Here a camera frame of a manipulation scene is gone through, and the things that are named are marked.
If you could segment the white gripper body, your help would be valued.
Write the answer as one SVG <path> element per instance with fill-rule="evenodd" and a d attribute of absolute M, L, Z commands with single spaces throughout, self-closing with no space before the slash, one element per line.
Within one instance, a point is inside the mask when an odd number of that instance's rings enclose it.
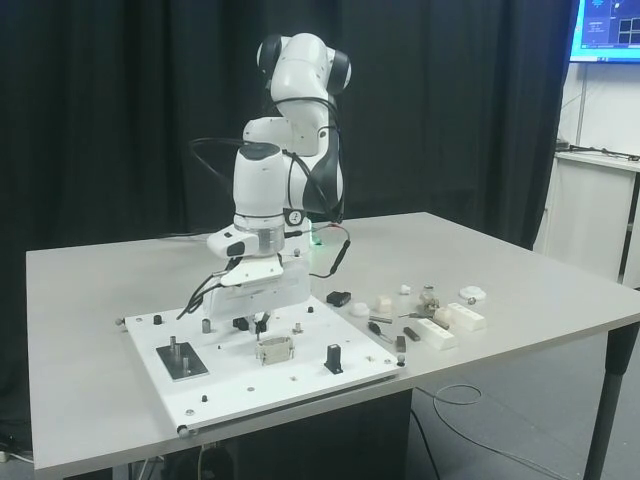
<path fill-rule="evenodd" d="M 220 321 L 250 317 L 306 302 L 310 295 L 308 269 L 286 266 L 278 278 L 214 290 L 207 295 L 207 316 Z"/>

